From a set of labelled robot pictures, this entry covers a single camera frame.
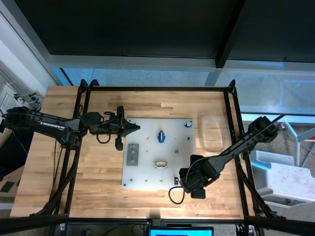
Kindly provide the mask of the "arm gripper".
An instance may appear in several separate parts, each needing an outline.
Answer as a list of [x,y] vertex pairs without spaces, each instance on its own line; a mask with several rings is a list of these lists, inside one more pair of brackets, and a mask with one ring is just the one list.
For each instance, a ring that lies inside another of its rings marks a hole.
[[[123,106],[117,107],[117,113],[106,112],[109,116],[108,123],[106,125],[106,130],[108,133],[108,141],[111,140],[112,135],[116,135],[115,148],[118,151],[123,150],[122,137],[124,135],[124,121],[125,121],[125,110]],[[132,123],[131,120],[126,120],[126,135],[129,135],[140,129],[140,126],[136,123]]]
[[198,168],[181,168],[179,170],[180,185],[184,191],[190,194],[193,199],[205,199],[206,191],[203,181],[206,180],[205,175]]

